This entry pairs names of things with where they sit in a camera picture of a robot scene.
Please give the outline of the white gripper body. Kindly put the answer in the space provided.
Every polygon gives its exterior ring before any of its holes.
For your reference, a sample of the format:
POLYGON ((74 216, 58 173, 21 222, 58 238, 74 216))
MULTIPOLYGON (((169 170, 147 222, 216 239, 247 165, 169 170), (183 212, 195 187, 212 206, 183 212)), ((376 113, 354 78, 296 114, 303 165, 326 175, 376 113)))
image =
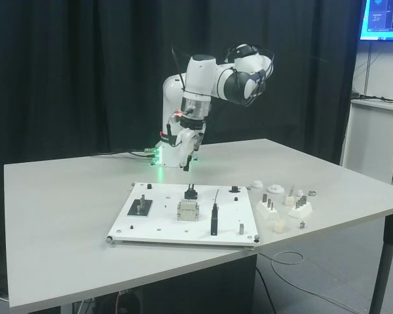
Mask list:
POLYGON ((188 155, 192 155, 199 139, 199 132, 185 128, 179 132, 178 137, 181 142, 179 145, 179 156, 188 157, 188 155))

